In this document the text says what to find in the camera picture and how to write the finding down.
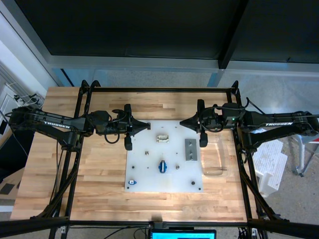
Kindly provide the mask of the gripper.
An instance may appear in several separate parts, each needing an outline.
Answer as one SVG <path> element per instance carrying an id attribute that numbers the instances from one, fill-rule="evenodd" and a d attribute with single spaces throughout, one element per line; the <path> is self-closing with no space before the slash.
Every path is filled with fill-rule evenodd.
<path id="1" fill-rule="evenodd" d="M 185 128 L 191 129 L 196 133 L 200 132 L 200 147 L 206 147 L 208 144 L 207 131 L 218 133 L 223 130 L 223 122 L 214 111 L 216 107 L 217 105 L 206 108 L 204 100 L 197 100 L 197 114 L 179 122 L 179 124 Z"/>
<path id="2" fill-rule="evenodd" d="M 135 136 L 143 130 L 150 130 L 151 124 L 149 122 L 139 121 L 132 116 L 132 108 L 130 104 L 125 104 L 124 109 L 114 109 L 113 113 L 117 115 L 112 120 L 112 126 L 115 129 L 115 134 L 124 134 L 124 146 L 127 151 L 133 150 L 131 136 Z"/>

